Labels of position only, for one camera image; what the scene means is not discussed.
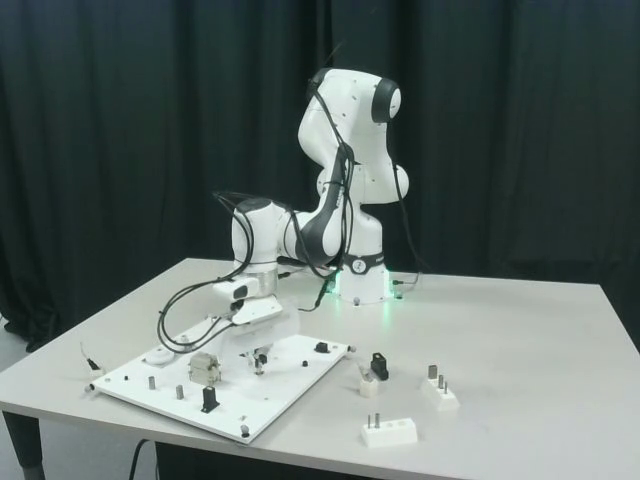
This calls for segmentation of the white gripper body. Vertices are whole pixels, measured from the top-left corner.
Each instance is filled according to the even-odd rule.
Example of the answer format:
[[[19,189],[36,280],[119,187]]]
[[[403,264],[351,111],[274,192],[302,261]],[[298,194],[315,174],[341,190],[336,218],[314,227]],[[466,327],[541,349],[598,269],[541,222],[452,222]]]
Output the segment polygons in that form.
[[[218,352],[223,358],[269,347],[296,335],[300,330],[300,311],[291,298],[246,300],[232,318],[231,328],[221,335]]]

